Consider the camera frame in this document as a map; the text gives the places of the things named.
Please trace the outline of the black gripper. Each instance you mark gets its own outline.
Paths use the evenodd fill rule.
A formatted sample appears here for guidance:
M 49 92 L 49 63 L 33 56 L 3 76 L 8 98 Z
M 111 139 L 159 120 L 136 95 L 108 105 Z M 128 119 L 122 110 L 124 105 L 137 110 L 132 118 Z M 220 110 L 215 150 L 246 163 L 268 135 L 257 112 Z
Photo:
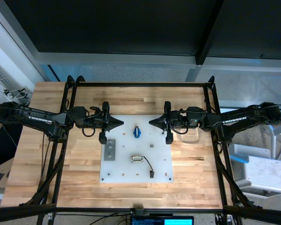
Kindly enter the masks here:
M 99 142 L 101 144 L 106 144 L 107 138 L 105 132 L 124 125 L 124 122 L 109 115 L 110 106 L 108 102 L 103 102 L 102 110 L 96 106 L 91 106 L 89 109 L 94 111 L 94 114 L 88 115 L 85 118 L 85 128 L 93 129 L 93 133 L 85 136 L 92 137 L 96 133 L 96 129 L 101 129 L 101 132 L 99 133 Z
M 187 133 L 187 126 L 183 122 L 183 117 L 180 111 L 172 111 L 171 103 L 165 101 L 164 103 L 164 115 L 150 120 L 149 124 L 164 130 L 164 116 L 165 116 L 165 131 L 167 133 L 165 142 L 166 144 L 172 144 L 174 138 L 172 131 L 178 135 L 185 135 Z

